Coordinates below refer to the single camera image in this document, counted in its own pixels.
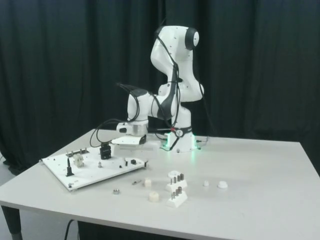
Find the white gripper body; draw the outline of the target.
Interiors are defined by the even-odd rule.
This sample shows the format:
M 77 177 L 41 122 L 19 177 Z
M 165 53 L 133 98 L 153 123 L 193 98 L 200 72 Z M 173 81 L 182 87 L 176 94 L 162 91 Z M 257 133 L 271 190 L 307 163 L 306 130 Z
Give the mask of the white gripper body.
M 142 145 L 116 144 L 112 153 L 115 157 L 132 159 L 152 159 L 158 154 L 160 145 L 158 143 L 145 143 Z

